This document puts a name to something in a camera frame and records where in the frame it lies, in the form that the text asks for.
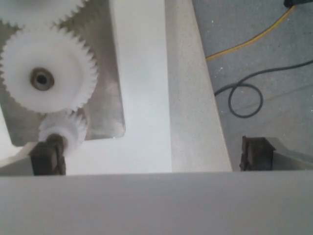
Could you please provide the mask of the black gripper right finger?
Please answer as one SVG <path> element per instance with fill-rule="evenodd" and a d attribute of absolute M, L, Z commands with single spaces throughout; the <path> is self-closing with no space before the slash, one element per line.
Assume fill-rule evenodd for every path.
<path fill-rule="evenodd" d="M 312 156 L 288 149 L 277 138 L 243 136 L 240 171 L 312 169 Z"/>

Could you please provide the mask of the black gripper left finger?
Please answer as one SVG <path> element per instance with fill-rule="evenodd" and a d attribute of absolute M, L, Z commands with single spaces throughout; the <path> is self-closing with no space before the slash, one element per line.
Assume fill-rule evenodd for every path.
<path fill-rule="evenodd" d="M 16 155 L 0 161 L 1 176 L 66 175 L 61 148 L 46 142 L 30 142 Z"/>

